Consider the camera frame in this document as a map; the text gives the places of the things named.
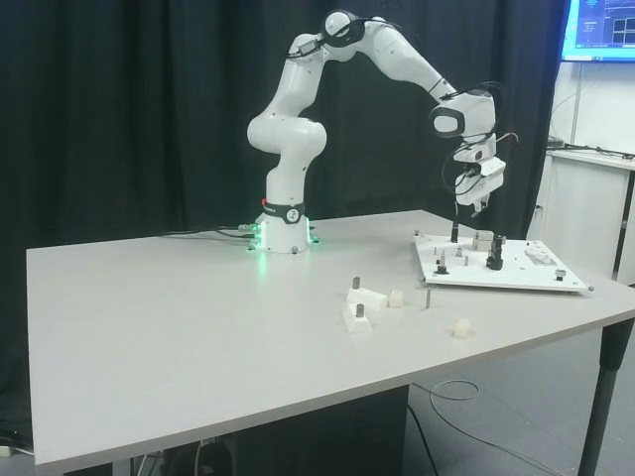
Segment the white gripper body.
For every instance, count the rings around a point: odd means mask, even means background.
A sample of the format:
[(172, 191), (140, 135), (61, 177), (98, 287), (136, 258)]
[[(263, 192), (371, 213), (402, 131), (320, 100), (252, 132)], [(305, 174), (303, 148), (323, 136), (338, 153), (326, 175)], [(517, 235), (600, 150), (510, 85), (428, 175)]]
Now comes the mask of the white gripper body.
[(489, 176), (467, 177), (461, 174), (455, 179), (455, 199), (460, 205), (470, 205), (487, 201), (487, 196), (502, 186), (504, 172), (498, 171)]

